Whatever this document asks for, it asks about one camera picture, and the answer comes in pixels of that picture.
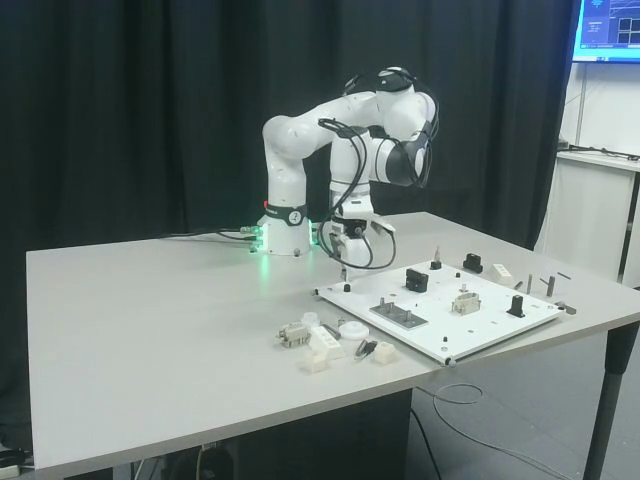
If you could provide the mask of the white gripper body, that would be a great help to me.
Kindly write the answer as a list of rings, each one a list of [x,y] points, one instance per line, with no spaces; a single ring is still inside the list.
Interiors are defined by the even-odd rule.
[[[367,228],[371,226],[378,234],[387,234],[391,240],[391,255],[379,262],[371,242],[367,238]],[[334,223],[330,233],[332,254],[343,266],[391,266],[395,261],[395,228],[381,220],[345,220]]]

